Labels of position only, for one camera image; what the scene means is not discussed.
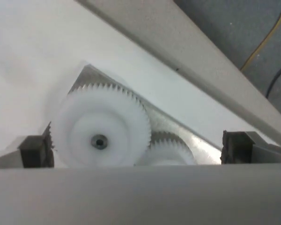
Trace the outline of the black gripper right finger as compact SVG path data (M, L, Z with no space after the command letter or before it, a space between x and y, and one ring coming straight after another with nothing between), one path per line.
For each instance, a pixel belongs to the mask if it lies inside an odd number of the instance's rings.
M224 130L222 144L222 164L281 163L281 147L267 143L256 132Z

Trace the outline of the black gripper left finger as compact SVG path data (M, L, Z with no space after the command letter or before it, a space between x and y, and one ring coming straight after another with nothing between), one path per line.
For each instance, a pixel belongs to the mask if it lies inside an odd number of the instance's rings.
M19 136L0 150L0 168L53 168L50 126L40 135Z

